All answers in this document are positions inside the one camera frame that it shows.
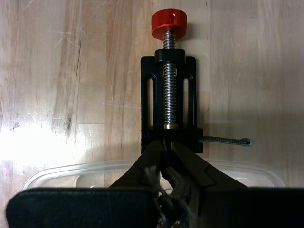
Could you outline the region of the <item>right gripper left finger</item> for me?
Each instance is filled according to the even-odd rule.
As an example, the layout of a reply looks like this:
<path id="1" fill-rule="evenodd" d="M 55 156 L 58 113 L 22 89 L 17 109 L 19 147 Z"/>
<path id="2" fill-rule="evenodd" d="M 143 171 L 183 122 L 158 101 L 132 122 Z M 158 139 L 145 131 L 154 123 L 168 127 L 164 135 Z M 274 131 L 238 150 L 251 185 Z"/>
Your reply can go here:
<path id="1" fill-rule="evenodd" d="M 152 142 L 108 188 L 33 188 L 6 206 L 11 228 L 154 228 L 159 170 L 164 152 Z"/>

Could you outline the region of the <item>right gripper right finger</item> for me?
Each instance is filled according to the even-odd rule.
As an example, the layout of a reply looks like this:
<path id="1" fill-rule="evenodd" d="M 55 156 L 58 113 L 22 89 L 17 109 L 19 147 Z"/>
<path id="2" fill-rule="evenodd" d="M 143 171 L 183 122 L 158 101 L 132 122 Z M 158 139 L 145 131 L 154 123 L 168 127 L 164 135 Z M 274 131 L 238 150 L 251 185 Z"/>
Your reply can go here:
<path id="1" fill-rule="evenodd" d="M 302 228 L 302 188 L 247 187 L 178 142 L 171 143 L 180 174 L 190 184 L 198 228 Z"/>

